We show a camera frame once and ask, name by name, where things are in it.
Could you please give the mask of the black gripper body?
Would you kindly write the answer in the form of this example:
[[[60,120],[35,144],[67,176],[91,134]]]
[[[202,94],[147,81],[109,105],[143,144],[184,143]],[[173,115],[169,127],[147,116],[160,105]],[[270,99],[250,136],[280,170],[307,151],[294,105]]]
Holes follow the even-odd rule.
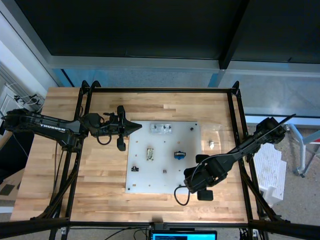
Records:
[[[195,171],[195,189],[199,201],[212,201],[214,194],[208,187],[213,187],[226,178],[226,171],[216,156],[198,154],[195,157],[198,168]]]
[[[109,140],[104,145],[108,145],[112,141],[112,136],[117,135],[118,139],[116,146],[118,150],[125,151],[126,144],[124,142],[125,137],[125,127],[126,127],[126,112],[123,105],[117,107],[117,114],[114,113],[105,113],[109,116],[109,120],[106,123],[106,135],[109,136]]]

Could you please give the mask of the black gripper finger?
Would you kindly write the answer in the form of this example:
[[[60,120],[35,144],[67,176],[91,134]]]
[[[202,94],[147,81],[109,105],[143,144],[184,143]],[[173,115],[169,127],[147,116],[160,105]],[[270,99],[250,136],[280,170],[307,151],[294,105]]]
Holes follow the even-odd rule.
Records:
[[[135,122],[131,122],[131,121],[128,121],[128,120],[126,120],[124,124],[125,124],[125,128],[126,129],[141,129],[142,128],[141,124],[135,123]]]
[[[201,167],[186,168],[183,171],[184,181],[185,182],[201,182],[202,181],[201,169],[202,169]]]
[[[194,194],[201,189],[199,184],[187,180],[185,180],[185,186],[191,194]]]
[[[128,137],[129,135],[131,135],[132,133],[136,132],[137,130],[141,129],[142,126],[139,125],[139,126],[133,126],[133,127],[125,127],[125,130],[124,130],[124,136],[125,137]]]

